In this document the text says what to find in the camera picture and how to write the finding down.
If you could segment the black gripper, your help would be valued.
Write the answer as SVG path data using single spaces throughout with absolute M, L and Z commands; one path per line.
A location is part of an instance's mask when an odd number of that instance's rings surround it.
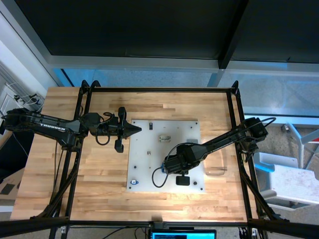
M 176 176 L 175 183 L 177 186 L 189 186 L 190 177 L 187 176 L 184 172 L 181 175 Z
M 124 152 L 124 145 L 122 144 L 123 139 L 127 139 L 133 134 L 142 131 L 140 127 L 127 122 L 126 117 L 126 109 L 124 107 L 119 107 L 118 116 L 113 117 L 108 126 L 108 135 L 110 137 L 117 137 L 114 146 L 117 152 Z

